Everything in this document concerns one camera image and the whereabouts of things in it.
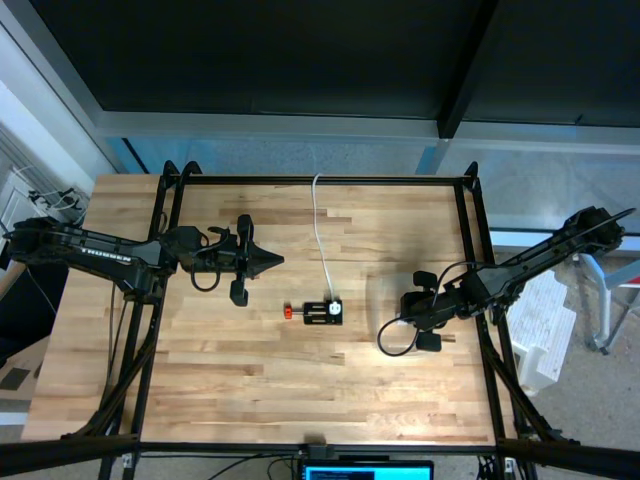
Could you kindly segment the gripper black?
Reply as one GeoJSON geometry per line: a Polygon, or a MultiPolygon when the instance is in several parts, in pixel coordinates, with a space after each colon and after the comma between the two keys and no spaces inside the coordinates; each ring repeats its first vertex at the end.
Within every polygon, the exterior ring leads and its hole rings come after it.
{"type": "Polygon", "coordinates": [[[249,299],[245,288],[246,279],[254,279],[283,264],[284,257],[253,243],[254,224],[248,214],[238,217],[236,234],[219,227],[210,227],[209,230],[218,233],[220,239],[192,255],[192,286],[200,292],[211,292],[219,285],[223,273],[232,273],[235,279],[230,284],[230,299],[236,306],[246,307],[249,299]],[[196,281],[197,273],[214,273],[214,284],[210,287],[200,286],[196,281]]]}
{"type": "Polygon", "coordinates": [[[407,292],[400,299],[400,315],[415,328],[413,346],[420,351],[440,352],[441,335],[436,333],[453,313],[453,303],[445,294],[438,296],[439,281],[434,273],[416,271],[412,276],[416,290],[407,292]]]}

